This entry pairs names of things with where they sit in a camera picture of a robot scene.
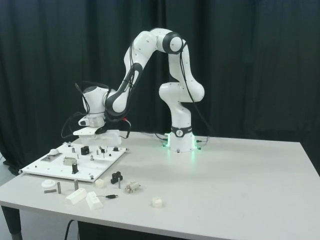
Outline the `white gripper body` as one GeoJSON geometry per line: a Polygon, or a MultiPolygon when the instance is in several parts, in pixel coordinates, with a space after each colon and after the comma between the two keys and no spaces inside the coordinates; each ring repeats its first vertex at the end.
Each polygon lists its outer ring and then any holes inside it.
{"type": "Polygon", "coordinates": [[[119,130],[107,130],[101,134],[96,130],[79,130],[79,139],[85,146],[118,147],[122,143],[119,130]]]}

